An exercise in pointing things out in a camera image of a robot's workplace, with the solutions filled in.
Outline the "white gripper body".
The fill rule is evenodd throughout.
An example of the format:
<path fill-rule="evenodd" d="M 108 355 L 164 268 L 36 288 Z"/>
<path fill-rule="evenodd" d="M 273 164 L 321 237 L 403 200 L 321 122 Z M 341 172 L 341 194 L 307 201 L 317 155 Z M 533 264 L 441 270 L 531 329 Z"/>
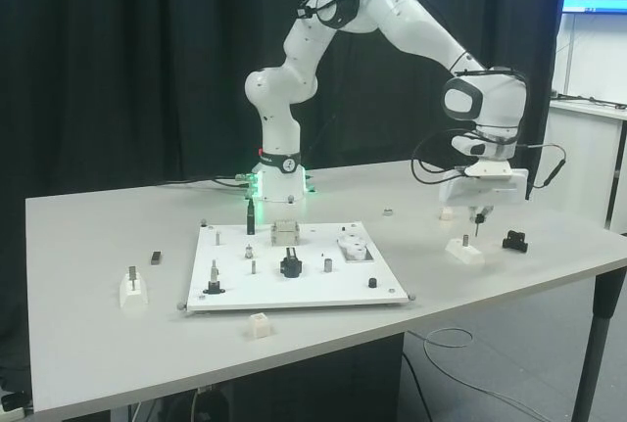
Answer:
<path fill-rule="evenodd" d="M 444 183 L 439 200 L 447 207 L 499 207 L 525 200 L 528 170 L 516 168 L 508 178 L 460 177 Z"/>

